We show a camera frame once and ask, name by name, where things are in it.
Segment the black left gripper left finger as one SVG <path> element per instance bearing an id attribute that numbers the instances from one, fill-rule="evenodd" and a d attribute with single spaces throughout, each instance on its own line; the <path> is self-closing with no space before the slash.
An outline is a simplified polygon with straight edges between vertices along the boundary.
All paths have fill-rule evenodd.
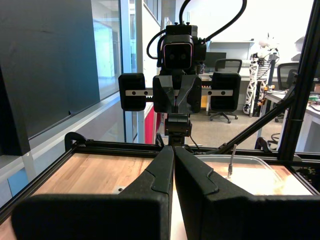
<path id="1" fill-rule="evenodd" d="M 174 151 L 164 147 L 119 194 L 40 194 L 20 202 L 11 224 L 19 240 L 168 240 Z"/>

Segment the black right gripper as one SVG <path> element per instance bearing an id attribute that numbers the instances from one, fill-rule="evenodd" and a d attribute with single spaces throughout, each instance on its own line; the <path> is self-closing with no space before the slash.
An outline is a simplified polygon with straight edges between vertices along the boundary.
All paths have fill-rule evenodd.
<path id="1" fill-rule="evenodd" d="M 232 112 L 238 107 L 241 76 L 237 72 L 214 72 L 211 80 L 199 75 L 157 75 L 147 88 L 142 73 L 126 73 L 118 78 L 121 107 L 139 112 L 153 103 L 157 113 L 198 113 L 203 96 L 210 98 L 214 112 Z"/>

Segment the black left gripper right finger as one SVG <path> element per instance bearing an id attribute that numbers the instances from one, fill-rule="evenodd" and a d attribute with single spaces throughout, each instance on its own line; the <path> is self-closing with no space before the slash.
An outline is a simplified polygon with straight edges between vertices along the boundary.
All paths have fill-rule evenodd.
<path id="1" fill-rule="evenodd" d="M 189 240 L 317 240 L 317 195 L 253 195 L 182 147 L 175 186 Z"/>

